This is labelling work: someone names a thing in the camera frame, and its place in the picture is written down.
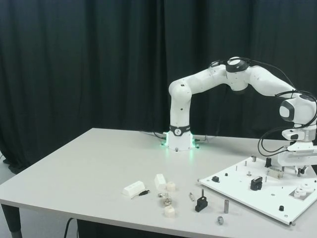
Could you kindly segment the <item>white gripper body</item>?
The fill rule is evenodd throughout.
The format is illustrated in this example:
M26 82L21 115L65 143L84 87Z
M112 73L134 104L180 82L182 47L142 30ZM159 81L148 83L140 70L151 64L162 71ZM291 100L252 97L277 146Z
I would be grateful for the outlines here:
M283 152L278 155L277 162L281 166L309 166L317 164L314 152Z

